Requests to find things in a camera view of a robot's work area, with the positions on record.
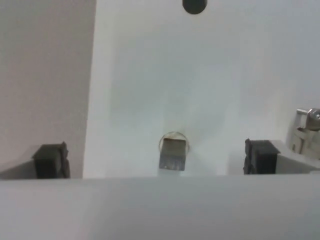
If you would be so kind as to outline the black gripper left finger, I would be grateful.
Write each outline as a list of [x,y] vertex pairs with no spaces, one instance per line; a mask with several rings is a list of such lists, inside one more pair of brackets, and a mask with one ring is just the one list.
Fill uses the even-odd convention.
[[69,179],[66,142],[33,145],[22,156],[0,165],[2,180]]

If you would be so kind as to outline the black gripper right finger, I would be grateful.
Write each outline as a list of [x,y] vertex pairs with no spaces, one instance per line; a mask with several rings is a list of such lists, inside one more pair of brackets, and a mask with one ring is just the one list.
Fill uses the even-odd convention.
[[320,172],[320,152],[304,147],[302,139],[290,146],[280,140],[245,140],[245,175],[310,174]]

